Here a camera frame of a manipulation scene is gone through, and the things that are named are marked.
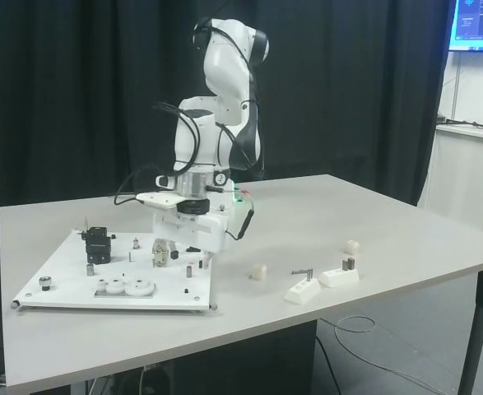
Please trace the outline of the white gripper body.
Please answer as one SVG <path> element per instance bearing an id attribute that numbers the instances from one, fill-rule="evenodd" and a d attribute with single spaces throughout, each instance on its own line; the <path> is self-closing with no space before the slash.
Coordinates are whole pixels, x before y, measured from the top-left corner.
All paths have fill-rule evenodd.
<path id="1" fill-rule="evenodd" d="M 195 247 L 209 253 L 219 253 L 225 247 L 226 216 L 207 213 L 202 216 L 176 216 L 171 211 L 157 212 L 152 232 L 158 238 Z"/>

